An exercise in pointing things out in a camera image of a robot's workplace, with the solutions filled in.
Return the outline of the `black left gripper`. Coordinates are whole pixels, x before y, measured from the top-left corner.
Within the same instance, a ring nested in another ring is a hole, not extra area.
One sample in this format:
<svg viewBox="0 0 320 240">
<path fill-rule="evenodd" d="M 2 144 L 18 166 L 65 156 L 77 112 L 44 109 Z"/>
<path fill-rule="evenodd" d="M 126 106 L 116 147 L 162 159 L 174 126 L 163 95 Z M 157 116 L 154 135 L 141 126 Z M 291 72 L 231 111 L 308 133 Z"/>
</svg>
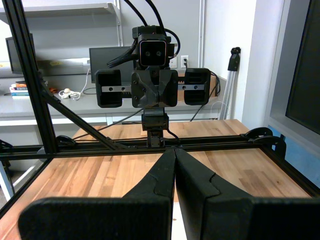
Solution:
<svg viewBox="0 0 320 240">
<path fill-rule="evenodd" d="M 135 108 L 175 107 L 178 91 L 184 91 L 186 105 L 205 105 L 209 101 L 211 71 L 188 68 L 184 76 L 176 70 L 135 70 L 130 84 L 122 84 L 121 71 L 98 70 L 95 73 L 97 104 L 101 108 L 119 108 L 125 93 L 131 94 Z"/>
</svg>

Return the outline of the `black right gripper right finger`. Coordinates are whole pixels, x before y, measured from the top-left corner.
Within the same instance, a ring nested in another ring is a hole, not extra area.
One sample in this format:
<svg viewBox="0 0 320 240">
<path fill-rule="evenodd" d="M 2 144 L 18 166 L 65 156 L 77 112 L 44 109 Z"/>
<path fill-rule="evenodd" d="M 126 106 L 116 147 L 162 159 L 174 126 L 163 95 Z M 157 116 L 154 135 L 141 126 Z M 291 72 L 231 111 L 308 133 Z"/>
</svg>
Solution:
<svg viewBox="0 0 320 240">
<path fill-rule="evenodd" d="M 318 198 L 255 197 L 182 149 L 176 189 L 189 240 L 317 240 Z"/>
</svg>

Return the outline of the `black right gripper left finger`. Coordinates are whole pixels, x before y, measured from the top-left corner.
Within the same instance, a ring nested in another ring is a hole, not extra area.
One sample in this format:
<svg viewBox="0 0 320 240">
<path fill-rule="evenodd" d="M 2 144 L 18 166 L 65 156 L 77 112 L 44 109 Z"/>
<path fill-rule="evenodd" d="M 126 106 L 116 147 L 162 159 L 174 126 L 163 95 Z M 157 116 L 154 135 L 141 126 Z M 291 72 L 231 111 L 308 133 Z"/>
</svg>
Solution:
<svg viewBox="0 0 320 240">
<path fill-rule="evenodd" d="M 48 197 L 19 215 L 23 240 L 169 240 L 175 187 L 174 150 L 167 150 L 121 198 Z"/>
</svg>

